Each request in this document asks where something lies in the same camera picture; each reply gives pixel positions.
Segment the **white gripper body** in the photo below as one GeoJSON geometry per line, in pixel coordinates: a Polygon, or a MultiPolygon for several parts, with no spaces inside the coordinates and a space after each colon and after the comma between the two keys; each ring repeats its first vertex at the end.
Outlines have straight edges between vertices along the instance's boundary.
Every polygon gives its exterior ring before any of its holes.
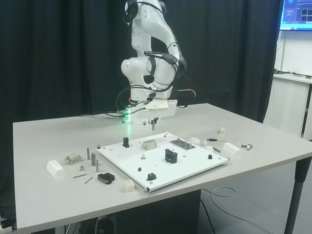
{"type": "Polygon", "coordinates": [[[177,100],[153,99],[132,108],[132,122],[150,122],[149,119],[172,117],[176,113],[177,100]]]}

